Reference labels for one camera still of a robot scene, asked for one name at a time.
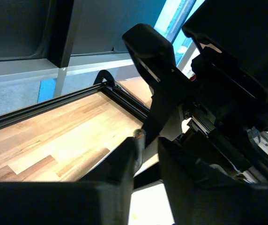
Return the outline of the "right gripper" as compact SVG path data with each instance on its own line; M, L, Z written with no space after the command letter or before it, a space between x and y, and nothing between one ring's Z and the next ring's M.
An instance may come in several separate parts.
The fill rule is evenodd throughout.
M195 100L233 145L224 153L268 180L268 155L252 136L268 130L268 0L207 0L182 30L200 51L192 61Z

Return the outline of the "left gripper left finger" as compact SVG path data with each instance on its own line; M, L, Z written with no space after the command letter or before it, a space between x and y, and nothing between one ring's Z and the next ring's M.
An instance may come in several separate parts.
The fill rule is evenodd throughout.
M75 182L0 182L0 225L126 225L136 150L129 137Z

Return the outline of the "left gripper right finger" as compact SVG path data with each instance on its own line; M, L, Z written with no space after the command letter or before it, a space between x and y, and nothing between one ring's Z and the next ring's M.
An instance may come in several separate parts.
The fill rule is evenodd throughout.
M177 225L268 225L268 183L239 182L163 137L158 154Z

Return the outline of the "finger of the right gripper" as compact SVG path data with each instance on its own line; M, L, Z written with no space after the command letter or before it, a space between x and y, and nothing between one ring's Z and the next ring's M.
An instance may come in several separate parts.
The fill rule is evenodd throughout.
M154 91L142 126L149 145L179 106L190 107L196 85L176 67L172 44L151 26L137 24L122 39L137 71Z

